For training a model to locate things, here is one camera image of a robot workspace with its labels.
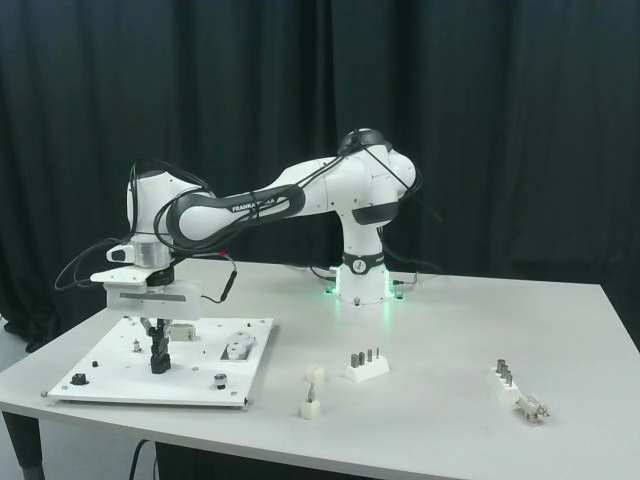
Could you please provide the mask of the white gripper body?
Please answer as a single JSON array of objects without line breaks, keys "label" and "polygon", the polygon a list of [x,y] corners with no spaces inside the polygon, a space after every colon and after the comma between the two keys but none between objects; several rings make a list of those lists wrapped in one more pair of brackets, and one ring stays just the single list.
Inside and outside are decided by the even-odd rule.
[{"label": "white gripper body", "polygon": [[160,287],[105,284],[104,289],[107,309],[120,316],[165,320],[202,317],[202,289],[198,283],[176,280]]}]

